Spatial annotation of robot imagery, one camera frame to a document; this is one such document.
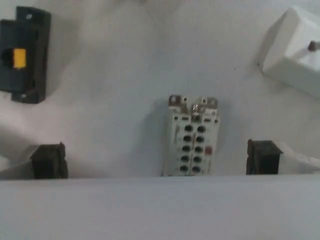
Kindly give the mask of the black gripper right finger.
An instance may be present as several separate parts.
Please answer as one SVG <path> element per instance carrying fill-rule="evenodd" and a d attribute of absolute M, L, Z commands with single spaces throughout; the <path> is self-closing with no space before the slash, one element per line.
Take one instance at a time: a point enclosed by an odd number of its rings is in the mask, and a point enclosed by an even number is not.
<path fill-rule="evenodd" d="M 319 174 L 320 160 L 298 153 L 285 142 L 247 141 L 247 175 Z"/>

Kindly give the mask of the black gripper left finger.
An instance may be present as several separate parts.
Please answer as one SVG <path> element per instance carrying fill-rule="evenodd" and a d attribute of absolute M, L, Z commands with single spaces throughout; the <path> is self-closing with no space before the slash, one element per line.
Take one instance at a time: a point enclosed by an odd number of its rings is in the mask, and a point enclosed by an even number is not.
<path fill-rule="evenodd" d="M 30 145 L 16 159 L 0 157 L 1 180 L 68 179 L 66 146 L 58 144 Z"/>

